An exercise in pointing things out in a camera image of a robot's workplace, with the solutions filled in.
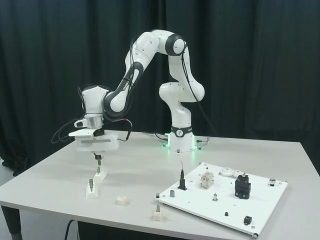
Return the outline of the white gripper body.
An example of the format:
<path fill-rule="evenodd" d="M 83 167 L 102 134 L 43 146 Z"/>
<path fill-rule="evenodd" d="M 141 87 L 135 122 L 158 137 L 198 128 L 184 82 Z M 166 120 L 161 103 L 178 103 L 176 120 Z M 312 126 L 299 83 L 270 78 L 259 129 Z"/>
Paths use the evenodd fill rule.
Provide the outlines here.
<path fill-rule="evenodd" d="M 95 136 L 92 139 L 76 138 L 76 149 L 80 152 L 105 152 L 116 150 L 118 140 L 115 136 Z"/>

